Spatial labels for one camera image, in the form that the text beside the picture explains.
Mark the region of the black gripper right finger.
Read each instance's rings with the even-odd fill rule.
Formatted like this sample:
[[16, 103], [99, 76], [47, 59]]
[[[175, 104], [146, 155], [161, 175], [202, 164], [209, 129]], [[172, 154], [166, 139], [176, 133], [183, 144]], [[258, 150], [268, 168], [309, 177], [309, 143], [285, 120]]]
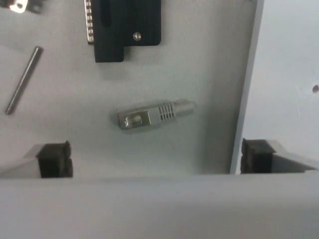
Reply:
[[319, 162], [288, 152], [276, 140], [243, 139], [241, 174], [305, 173], [319, 170]]

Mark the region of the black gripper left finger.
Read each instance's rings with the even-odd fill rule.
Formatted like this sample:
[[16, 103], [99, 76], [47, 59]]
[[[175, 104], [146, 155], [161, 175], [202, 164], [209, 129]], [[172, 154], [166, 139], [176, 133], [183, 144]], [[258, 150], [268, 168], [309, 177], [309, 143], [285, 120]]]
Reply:
[[23, 157], [0, 166], [1, 178], [72, 178], [69, 141], [34, 145]]

